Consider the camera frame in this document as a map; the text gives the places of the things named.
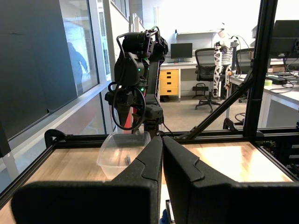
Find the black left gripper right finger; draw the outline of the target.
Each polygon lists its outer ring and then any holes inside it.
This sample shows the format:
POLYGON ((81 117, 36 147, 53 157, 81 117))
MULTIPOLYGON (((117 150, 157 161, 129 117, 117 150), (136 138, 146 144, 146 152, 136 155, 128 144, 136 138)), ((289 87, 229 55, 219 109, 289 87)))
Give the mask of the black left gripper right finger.
POLYGON ((296 182, 237 182, 170 137, 163 168, 177 224, 296 224, 296 182))

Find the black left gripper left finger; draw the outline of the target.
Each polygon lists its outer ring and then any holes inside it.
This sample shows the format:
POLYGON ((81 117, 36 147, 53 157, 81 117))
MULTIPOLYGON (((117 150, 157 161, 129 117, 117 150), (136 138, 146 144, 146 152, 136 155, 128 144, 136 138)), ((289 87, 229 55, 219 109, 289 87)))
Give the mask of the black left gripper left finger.
POLYGON ((163 144, 154 137, 109 182, 32 182, 18 189, 11 210, 18 224, 157 224, 163 144))

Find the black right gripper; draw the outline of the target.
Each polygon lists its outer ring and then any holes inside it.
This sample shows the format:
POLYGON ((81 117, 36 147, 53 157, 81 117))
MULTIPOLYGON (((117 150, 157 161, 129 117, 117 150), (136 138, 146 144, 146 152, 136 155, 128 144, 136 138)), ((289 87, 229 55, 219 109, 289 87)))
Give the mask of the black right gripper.
POLYGON ((126 125, 130 107, 133 107, 133 131, 137 131, 144 121, 144 116, 140 110, 146 109, 144 97, 145 86, 127 86, 120 87, 118 91, 112 89, 113 84, 108 85, 108 93, 105 94, 105 100, 110 106, 114 105, 117 111, 119 123, 117 126, 122 130, 130 130, 131 127, 126 125))

